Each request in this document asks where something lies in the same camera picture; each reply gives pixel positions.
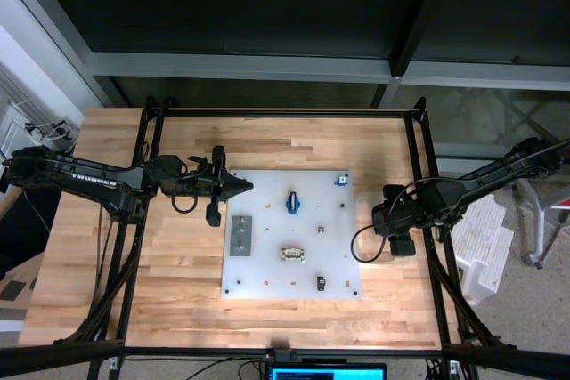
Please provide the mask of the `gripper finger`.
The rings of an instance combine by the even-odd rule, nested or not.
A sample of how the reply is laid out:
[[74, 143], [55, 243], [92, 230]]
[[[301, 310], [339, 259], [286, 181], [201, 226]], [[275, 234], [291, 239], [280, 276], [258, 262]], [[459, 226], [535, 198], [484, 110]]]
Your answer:
[[224, 186], [252, 186], [253, 183], [247, 181], [246, 179], [240, 178], [234, 174], [227, 171], [223, 172], [223, 182]]
[[253, 189], [253, 185], [226, 185], [222, 189], [222, 200], [229, 200]]

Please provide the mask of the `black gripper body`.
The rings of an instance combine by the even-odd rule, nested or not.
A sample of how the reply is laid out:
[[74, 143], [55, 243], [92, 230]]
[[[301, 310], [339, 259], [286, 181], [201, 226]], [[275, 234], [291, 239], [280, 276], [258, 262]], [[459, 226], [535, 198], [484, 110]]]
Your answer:
[[223, 146], [212, 149], [211, 160], [190, 156], [188, 159], [197, 164], [196, 169], [190, 172], [190, 195], [195, 202], [198, 198], [210, 198], [206, 206], [206, 221], [210, 227], [219, 227], [221, 214], [218, 205], [222, 201], [224, 187], [223, 172], [225, 168], [225, 151]]
[[383, 202], [371, 210], [375, 233], [389, 241], [392, 256], [414, 256], [416, 247], [410, 229], [417, 220], [418, 210], [413, 196], [403, 185], [388, 184], [383, 187], [383, 197]]

